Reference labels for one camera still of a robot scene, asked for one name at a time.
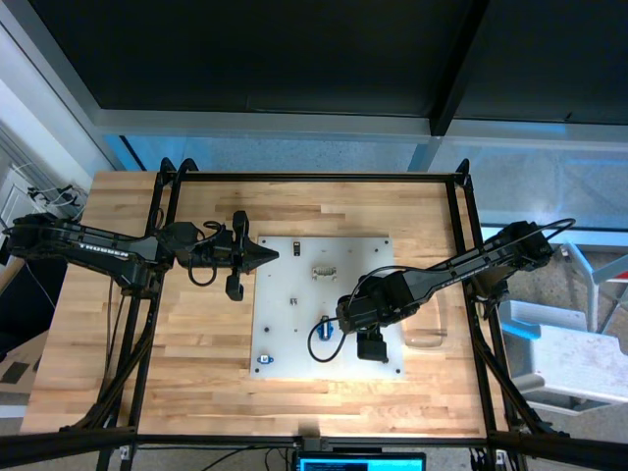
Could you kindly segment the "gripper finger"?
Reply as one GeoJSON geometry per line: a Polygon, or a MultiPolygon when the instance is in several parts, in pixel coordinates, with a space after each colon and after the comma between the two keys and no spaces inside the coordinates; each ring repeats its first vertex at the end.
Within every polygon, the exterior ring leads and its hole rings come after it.
{"type": "Polygon", "coordinates": [[[255,243],[250,237],[244,241],[244,251],[247,255],[278,255],[276,250],[255,243]]]}
{"type": "Polygon", "coordinates": [[[257,255],[246,255],[244,257],[244,272],[250,273],[253,270],[270,263],[279,258],[278,253],[273,254],[257,254],[257,255]]]}

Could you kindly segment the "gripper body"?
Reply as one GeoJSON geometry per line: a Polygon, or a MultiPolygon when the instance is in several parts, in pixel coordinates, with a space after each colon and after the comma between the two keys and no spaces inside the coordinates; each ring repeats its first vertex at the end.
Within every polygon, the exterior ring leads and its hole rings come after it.
{"type": "Polygon", "coordinates": [[[244,243],[247,240],[248,231],[249,220],[246,213],[242,210],[235,211],[231,228],[231,273],[226,280],[226,294],[230,300],[243,300],[244,288],[240,282],[240,274],[245,253],[244,243]]]}
{"type": "Polygon", "coordinates": [[[357,357],[367,361],[387,361],[387,344],[380,329],[380,322],[371,314],[360,314],[355,321],[357,357]]]}

